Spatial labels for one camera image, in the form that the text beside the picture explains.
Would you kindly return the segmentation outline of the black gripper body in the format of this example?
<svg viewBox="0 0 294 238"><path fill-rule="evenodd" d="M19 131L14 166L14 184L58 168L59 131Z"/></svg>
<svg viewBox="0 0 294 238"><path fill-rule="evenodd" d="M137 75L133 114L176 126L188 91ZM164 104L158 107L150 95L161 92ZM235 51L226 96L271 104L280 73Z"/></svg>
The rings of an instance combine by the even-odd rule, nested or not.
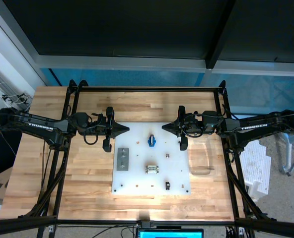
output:
<svg viewBox="0 0 294 238"><path fill-rule="evenodd" d="M199 138L203 135L203 126L201 121L196 119L197 112L186 113L184 106L178 108L179 119L179 137L181 138L179 143L180 151L186 151L188 148L188 137Z"/></svg>
<svg viewBox="0 0 294 238"><path fill-rule="evenodd" d="M106 109L106 116L100 114L98 116L97 123L95 125L94 131L98 136L105 136L103 140L102 148L105 152L112 151L112 145L110 144L110 139L113 138L112 129L113 129L113 122L114 122L114 109L113 107L107 107Z"/></svg>

